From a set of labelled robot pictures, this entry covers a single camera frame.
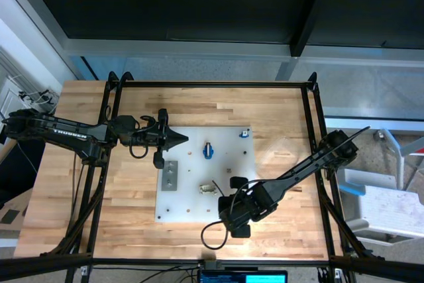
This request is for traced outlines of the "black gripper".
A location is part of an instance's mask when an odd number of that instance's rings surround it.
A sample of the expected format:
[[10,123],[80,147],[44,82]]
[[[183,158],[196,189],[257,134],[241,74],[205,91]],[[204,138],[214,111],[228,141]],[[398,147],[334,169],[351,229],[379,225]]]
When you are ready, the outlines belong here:
[[236,190],[233,196],[221,196],[218,200],[219,217],[225,227],[230,227],[232,238],[247,239],[251,236],[249,222],[255,205],[252,189],[256,182],[245,177],[230,178],[230,188]]
[[153,155],[153,164],[157,169],[164,168],[164,159],[162,152],[169,151],[171,148],[183,144],[188,141],[188,137],[172,130],[168,126],[168,112],[166,109],[158,111],[158,119],[148,115],[142,115],[141,120],[147,122],[147,126],[143,127],[143,141],[148,147],[156,147],[156,152]]

